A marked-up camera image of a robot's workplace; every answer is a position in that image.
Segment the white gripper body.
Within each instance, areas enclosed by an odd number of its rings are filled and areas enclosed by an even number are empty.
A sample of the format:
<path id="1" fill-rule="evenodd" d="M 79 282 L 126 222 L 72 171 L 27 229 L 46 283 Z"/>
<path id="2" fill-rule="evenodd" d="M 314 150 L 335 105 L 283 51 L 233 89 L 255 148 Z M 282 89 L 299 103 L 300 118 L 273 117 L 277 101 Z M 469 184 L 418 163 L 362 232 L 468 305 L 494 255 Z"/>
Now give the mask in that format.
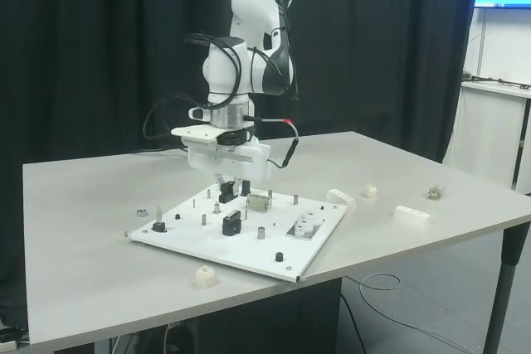
<path id="1" fill-rule="evenodd" d="M 253 138 L 237 146 L 185 141 L 190 167 L 241 180 L 264 181 L 270 178 L 268 163 L 271 147 Z"/>

